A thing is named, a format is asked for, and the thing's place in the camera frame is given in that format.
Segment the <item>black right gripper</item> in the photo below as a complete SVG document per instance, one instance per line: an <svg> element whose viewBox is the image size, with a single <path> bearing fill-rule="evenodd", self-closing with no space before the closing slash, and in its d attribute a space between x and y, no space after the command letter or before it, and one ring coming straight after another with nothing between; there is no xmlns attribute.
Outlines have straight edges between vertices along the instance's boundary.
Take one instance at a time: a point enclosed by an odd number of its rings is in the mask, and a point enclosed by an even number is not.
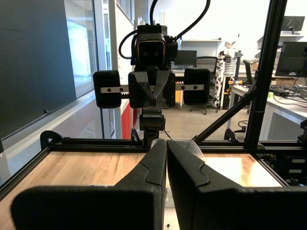
<svg viewBox="0 0 307 230"><path fill-rule="evenodd" d="M182 77L171 70L134 71L128 84L120 83L116 70L93 75L96 104L99 108L118 108L129 99L132 108L171 108L176 92L183 92L186 105L206 105L209 101L211 72L203 68L185 69Z"/></svg>

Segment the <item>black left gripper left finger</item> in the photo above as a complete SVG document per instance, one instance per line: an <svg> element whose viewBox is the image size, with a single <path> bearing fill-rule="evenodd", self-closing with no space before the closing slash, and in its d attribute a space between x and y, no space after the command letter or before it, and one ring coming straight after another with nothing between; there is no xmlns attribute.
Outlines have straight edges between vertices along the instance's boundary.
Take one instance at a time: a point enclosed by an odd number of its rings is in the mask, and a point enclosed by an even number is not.
<svg viewBox="0 0 307 230"><path fill-rule="evenodd" d="M11 204L18 230L161 230L167 147L157 141L113 186L36 186Z"/></svg>

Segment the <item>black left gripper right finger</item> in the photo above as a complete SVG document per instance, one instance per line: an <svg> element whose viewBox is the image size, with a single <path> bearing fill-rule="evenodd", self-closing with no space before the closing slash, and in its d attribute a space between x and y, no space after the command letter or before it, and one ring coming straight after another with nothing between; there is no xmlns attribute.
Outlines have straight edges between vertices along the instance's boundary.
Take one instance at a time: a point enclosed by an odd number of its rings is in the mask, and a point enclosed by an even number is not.
<svg viewBox="0 0 307 230"><path fill-rule="evenodd" d="M182 230L304 230L303 187L243 187L173 140L168 179Z"/></svg>

